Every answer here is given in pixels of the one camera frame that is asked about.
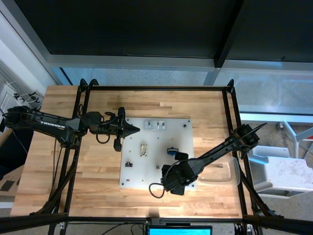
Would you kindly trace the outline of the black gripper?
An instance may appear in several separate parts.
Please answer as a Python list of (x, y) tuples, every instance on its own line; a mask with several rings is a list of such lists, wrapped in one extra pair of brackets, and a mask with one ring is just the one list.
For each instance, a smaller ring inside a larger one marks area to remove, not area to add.
[(112, 112), (105, 112), (105, 115), (109, 116), (110, 119), (104, 122), (106, 133), (111, 136), (115, 135), (116, 138), (113, 143), (113, 148), (115, 151), (121, 151), (122, 150), (122, 144), (121, 144), (121, 138), (124, 138), (135, 134), (140, 131), (140, 129), (136, 126), (133, 126), (132, 124), (129, 124), (125, 120), (125, 108), (120, 107), (118, 108), (117, 115)]
[(163, 165), (161, 184), (165, 191), (175, 195), (184, 195), (185, 187), (196, 180), (196, 175), (188, 164), (188, 154), (175, 153), (172, 165)]

